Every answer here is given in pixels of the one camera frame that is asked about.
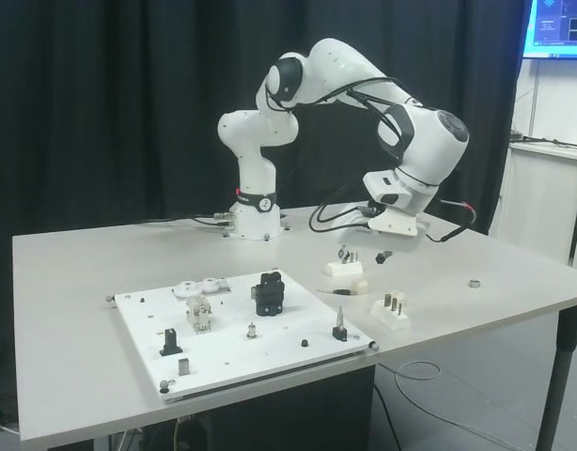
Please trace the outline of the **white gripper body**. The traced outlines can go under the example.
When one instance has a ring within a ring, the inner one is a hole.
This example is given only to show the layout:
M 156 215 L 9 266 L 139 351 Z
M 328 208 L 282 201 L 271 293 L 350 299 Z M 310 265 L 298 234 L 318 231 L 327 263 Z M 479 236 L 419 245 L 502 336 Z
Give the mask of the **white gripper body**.
M 429 222 L 384 204 L 356 202 L 326 214 L 328 204 L 316 209 L 316 232 L 361 231 L 400 237 L 418 237 L 429 230 Z

